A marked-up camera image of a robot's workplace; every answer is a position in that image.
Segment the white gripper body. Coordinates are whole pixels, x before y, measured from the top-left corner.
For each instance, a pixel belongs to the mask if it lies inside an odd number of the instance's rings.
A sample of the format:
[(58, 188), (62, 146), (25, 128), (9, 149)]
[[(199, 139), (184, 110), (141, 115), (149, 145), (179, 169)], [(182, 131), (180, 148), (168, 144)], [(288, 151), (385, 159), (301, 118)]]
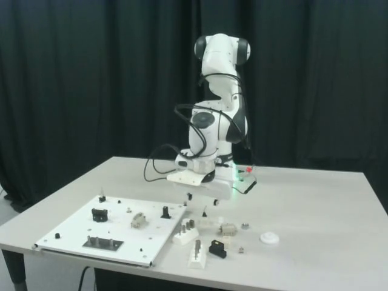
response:
[(181, 190), (193, 196), (207, 196), (213, 199), (230, 199), (233, 193), (233, 181), (214, 179), (200, 186), (181, 185)]

